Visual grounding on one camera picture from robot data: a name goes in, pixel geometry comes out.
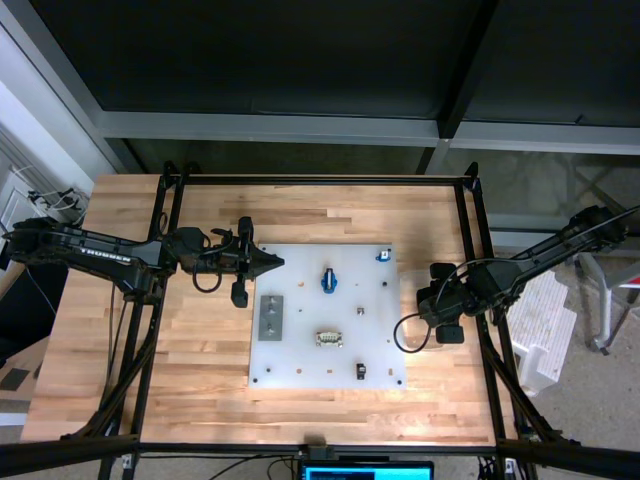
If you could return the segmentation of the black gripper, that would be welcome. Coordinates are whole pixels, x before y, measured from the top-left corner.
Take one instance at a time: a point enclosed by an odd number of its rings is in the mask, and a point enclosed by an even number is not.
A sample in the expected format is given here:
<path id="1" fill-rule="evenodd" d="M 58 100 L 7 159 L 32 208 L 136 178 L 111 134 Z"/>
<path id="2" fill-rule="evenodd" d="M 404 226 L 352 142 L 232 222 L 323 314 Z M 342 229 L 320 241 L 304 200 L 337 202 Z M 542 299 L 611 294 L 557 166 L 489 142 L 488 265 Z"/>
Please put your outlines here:
<path id="1" fill-rule="evenodd" d="M 206 250 L 206 265 L 210 272 L 216 274 L 217 280 L 213 287 L 206 290 L 207 294 L 216 292 L 222 284 L 223 275 L 234 275 L 236 280 L 231 285 L 231 301 L 237 308 L 248 306 L 248 293 L 245 282 L 250 278 L 254 226 L 250 217 L 241 217 L 238 221 L 237 234 L 231 230 L 214 228 L 214 235 L 221 238 L 219 244 Z M 257 250 L 257 275 L 263 275 L 285 265 L 285 260 L 271 252 L 267 247 Z"/>
<path id="2" fill-rule="evenodd" d="M 439 344 L 462 344 L 465 340 L 459 324 L 465 304 L 471 297 L 451 263 L 433 263 L 429 267 L 430 283 L 416 292 L 419 317 L 435 331 Z"/>

